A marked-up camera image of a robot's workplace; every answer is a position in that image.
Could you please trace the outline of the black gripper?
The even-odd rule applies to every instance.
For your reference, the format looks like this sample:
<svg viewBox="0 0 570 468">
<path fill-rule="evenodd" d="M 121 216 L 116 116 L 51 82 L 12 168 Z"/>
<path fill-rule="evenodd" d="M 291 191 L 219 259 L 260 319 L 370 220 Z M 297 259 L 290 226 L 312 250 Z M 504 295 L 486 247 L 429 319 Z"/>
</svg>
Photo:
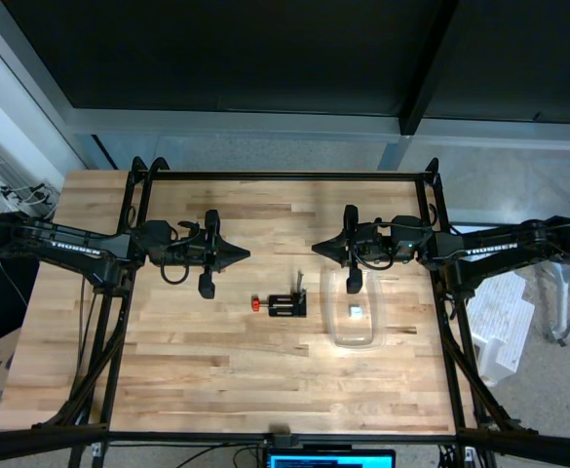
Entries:
<svg viewBox="0 0 570 468">
<path fill-rule="evenodd" d="M 369 227 L 359 224 L 359 211 L 354 205 L 345 207 L 344 229 L 337 236 L 314 244 L 312 251 L 335 261 L 341 268 L 347 266 L 348 260 L 347 294 L 356 294 L 363 286 L 360 265 L 364 264 L 362 256 L 366 251 Z"/>
<path fill-rule="evenodd" d="M 250 251 L 228 243 L 219 237 L 220 218 L 217 210 L 208 210 L 205 227 L 200 231 L 195 249 L 204 268 L 199 276 L 198 291 L 202 298 L 214 298 L 212 274 L 250 257 Z"/>
</svg>

